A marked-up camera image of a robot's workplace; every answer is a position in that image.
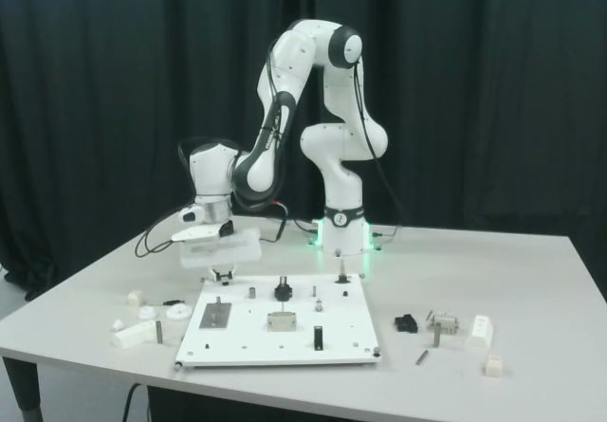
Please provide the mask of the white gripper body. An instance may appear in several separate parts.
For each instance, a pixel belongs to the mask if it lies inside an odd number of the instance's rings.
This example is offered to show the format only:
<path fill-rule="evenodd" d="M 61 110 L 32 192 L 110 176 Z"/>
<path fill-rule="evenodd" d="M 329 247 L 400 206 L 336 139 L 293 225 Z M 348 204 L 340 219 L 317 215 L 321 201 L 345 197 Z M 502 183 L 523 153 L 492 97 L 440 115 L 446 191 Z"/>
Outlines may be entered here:
<path fill-rule="evenodd" d="M 257 261 L 261 258 L 260 230 L 242 229 L 232 235 L 208 240 L 189 240 L 179 247 L 180 264 L 201 268 Z"/>

